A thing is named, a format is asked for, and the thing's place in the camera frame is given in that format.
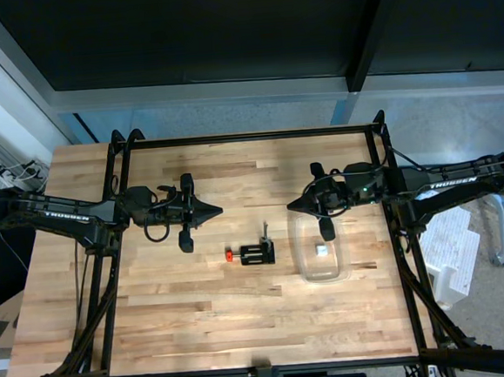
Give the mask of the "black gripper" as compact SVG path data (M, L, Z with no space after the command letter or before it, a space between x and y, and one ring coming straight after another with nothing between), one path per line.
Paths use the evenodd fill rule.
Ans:
M194 196L194 181L190 173L180 177L180 189L175 186L160 186L158 188L167 193L164 200L156 201L148 209L145 216L146 237L151 243L164 242L170 234L171 225L181 225L182 230L178 233L178 247L184 253L194 251L193 239L190 230L193 227L193 204L195 211L196 228L202 226L210 219L216 218L223 213L221 207L206 204ZM149 234L149 226L163 225L165 234L161 238L153 238Z
M318 218L323 240L335 239L333 218L349 209L345 182L336 181L342 177L338 169L333 168L327 174L319 162L311 163L311 174L314 176L312 187L289 203L286 209Z

